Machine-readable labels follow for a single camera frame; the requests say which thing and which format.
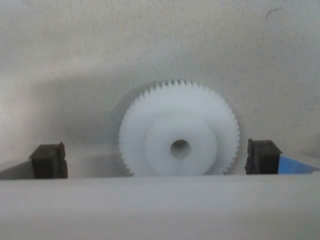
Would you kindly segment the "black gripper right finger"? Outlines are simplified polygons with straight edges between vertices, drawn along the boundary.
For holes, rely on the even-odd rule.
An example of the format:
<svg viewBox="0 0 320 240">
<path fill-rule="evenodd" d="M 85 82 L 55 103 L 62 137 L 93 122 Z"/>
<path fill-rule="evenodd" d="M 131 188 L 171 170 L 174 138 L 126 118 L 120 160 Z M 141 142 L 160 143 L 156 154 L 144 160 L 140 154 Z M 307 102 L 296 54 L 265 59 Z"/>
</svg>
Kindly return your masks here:
<svg viewBox="0 0 320 240">
<path fill-rule="evenodd" d="M 284 155 L 269 139 L 248 139 L 246 175 L 306 175 L 319 173 L 320 168 Z"/>
</svg>

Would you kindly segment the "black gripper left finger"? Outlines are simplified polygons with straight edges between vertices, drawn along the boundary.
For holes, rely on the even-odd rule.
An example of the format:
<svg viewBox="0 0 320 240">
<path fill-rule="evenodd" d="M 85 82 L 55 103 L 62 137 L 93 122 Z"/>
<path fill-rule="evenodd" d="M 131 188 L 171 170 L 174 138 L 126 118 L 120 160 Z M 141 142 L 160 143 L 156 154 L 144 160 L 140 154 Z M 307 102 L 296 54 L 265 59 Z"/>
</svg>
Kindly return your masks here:
<svg viewBox="0 0 320 240">
<path fill-rule="evenodd" d="M 2 180 L 48 180 L 69 177 L 66 149 L 63 142 L 40 144 L 27 159 L 2 163 Z"/>
</svg>

